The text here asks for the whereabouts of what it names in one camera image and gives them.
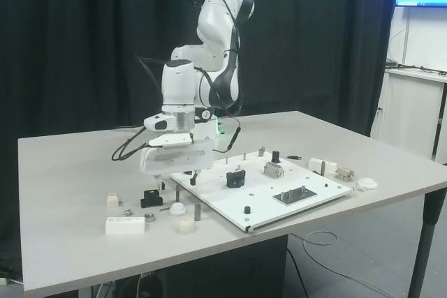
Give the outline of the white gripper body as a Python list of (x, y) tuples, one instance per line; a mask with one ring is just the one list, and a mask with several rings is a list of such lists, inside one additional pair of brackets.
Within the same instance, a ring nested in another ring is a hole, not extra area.
[(206, 170), (213, 166), (211, 140), (169, 148), (146, 148), (140, 156), (140, 171), (148, 175), (167, 175), (186, 171)]

